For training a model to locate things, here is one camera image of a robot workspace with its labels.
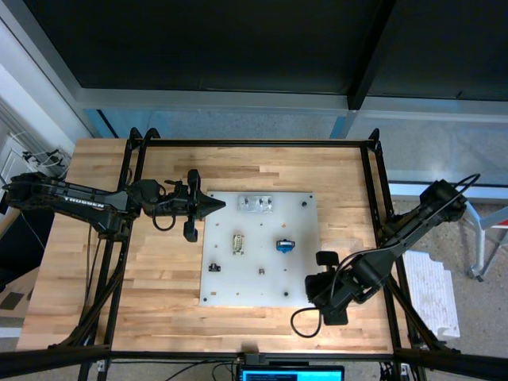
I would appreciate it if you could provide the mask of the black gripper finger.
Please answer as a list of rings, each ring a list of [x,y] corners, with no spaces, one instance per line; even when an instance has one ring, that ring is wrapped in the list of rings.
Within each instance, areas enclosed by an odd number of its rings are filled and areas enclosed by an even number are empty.
[[[198,192],[198,202],[200,205],[204,206],[224,206],[225,202],[222,200],[216,199],[214,197],[210,197],[201,191]]]
[[[203,219],[206,216],[225,208],[225,204],[221,205],[205,205],[198,208],[198,219]]]

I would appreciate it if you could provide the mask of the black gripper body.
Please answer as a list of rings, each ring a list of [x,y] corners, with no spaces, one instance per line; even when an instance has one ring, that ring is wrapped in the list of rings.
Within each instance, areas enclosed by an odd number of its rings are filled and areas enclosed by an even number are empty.
[[[346,325],[346,309],[352,301],[352,294],[344,283],[344,272],[339,270],[339,257],[336,252],[320,251],[316,255],[317,264],[326,269],[320,274],[320,284],[315,298],[326,325]]]
[[[183,236],[188,242],[198,240],[198,230],[195,228],[195,221],[198,219],[198,191],[201,185],[201,178],[196,169],[189,170],[187,174],[187,185],[181,181],[175,183],[175,189],[167,200],[165,210],[171,216],[172,221],[165,231],[175,227],[177,217],[187,217],[183,224]]]

